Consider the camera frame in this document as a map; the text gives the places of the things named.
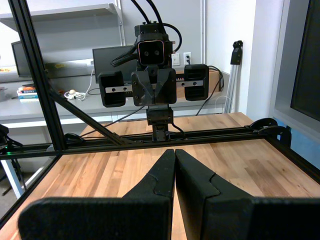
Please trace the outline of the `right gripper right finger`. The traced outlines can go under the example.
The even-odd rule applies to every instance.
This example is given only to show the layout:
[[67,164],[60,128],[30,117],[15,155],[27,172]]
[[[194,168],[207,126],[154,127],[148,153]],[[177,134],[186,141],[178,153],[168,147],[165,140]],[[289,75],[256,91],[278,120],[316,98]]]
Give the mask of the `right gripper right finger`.
[[317,240],[318,198],[254,197],[182,149],[176,190],[189,240]]

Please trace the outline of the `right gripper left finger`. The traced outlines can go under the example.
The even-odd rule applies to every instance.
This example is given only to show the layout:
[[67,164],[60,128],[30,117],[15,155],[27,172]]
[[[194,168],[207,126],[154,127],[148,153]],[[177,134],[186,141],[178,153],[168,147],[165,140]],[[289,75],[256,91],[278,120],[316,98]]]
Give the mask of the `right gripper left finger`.
[[23,240],[169,240],[175,151],[166,150],[121,198],[49,197],[19,215]]

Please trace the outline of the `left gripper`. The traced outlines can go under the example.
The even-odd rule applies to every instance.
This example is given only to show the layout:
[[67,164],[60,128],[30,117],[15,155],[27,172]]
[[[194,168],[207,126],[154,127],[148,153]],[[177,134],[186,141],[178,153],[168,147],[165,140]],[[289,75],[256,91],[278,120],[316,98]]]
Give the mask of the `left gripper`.
[[98,83],[106,108],[124,106],[127,93],[137,107],[175,104],[177,88],[184,88],[187,101],[201,101],[209,96],[209,67],[191,64],[179,74],[173,68],[148,66],[146,70],[133,71],[130,84],[125,84],[121,71],[105,72],[98,75]]

